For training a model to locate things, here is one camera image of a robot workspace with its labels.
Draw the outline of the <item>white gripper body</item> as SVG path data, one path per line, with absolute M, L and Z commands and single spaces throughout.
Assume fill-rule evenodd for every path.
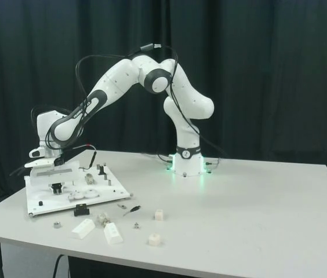
M 78 178 L 79 163 L 65 163 L 60 166 L 33 168 L 30 173 L 31 183 L 35 185 L 52 185 L 74 181 Z

